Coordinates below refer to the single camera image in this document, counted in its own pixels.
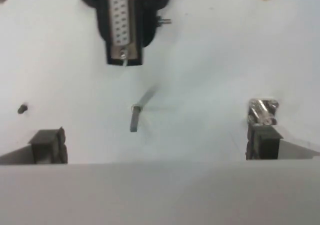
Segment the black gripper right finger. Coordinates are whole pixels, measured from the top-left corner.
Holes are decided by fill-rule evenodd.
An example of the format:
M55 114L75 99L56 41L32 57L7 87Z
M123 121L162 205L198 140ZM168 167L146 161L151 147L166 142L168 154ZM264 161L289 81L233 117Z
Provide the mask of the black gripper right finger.
M247 160L307 160L320 157L320 145L280 125L249 125L245 155Z

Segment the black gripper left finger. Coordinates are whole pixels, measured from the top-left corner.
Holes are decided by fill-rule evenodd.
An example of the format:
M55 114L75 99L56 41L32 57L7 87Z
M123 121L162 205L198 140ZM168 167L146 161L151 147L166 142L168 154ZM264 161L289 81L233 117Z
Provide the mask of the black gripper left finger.
M22 148L0 156L1 165L67 164L68 150L63 127L39 130Z

